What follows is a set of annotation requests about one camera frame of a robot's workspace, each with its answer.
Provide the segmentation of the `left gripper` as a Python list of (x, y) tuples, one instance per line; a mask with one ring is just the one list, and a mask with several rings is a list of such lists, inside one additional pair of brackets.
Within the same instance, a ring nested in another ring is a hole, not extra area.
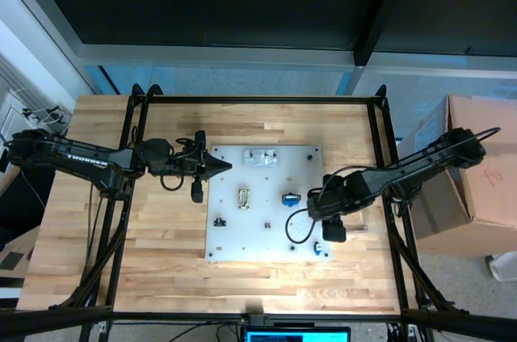
[(182, 150), (173, 155), (177, 177), (181, 183), (186, 177), (208, 180), (232, 169), (231, 163), (208, 154), (203, 130), (197, 131), (193, 139), (181, 137), (176, 142), (182, 146)]

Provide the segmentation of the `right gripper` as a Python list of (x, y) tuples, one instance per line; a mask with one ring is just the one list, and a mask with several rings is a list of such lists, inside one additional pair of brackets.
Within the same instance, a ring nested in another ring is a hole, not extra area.
[(343, 192), (310, 190), (307, 194), (308, 216), (315, 222), (332, 220), (335, 217), (344, 216), (346, 199)]

